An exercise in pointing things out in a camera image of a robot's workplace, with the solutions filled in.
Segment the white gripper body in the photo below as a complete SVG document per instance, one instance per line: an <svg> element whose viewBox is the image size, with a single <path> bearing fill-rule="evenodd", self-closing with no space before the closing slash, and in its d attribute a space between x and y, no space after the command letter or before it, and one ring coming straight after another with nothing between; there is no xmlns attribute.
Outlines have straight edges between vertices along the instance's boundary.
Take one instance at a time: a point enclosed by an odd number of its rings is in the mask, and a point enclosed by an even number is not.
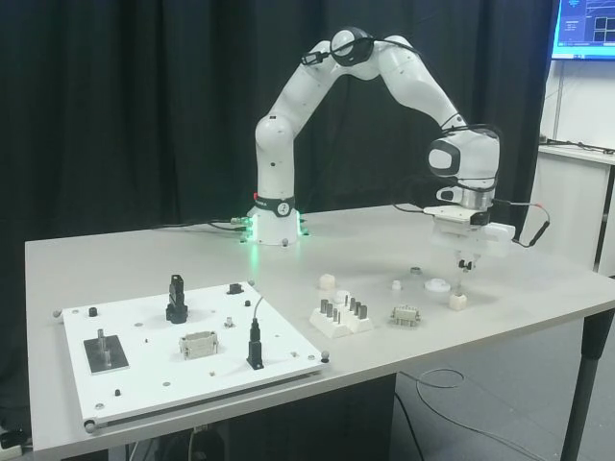
<svg viewBox="0 0 615 461"><path fill-rule="evenodd" d="M500 223L470 226L436 221L430 242L461 254L507 255L514 234L514 227Z"/></svg>

